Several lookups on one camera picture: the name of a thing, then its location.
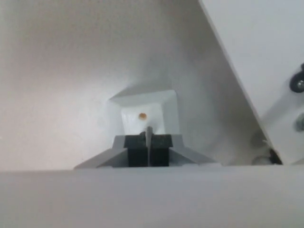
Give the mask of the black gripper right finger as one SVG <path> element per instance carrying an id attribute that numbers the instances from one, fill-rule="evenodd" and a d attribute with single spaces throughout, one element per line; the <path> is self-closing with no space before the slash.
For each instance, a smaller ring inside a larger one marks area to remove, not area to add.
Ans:
<path id="1" fill-rule="evenodd" d="M 150 166 L 178 167 L 217 165 L 217 162 L 183 143 L 180 134 L 154 134 L 150 147 Z"/>

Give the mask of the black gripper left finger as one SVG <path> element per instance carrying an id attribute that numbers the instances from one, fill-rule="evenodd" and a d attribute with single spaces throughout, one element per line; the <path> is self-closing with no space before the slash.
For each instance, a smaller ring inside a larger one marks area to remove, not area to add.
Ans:
<path id="1" fill-rule="evenodd" d="M 111 148 L 77 165 L 75 169 L 147 167 L 148 141 L 145 134 L 116 136 Z"/>

